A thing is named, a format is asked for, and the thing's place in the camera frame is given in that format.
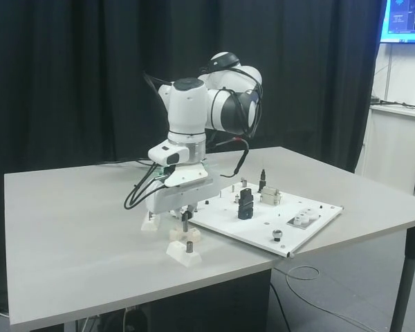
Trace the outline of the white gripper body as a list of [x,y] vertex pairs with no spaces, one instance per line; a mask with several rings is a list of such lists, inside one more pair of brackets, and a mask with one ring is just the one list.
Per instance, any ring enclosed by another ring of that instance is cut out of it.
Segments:
[[145,204],[153,214],[161,214],[210,199],[218,195],[220,189],[220,176],[211,175],[197,183],[157,190],[145,199]]

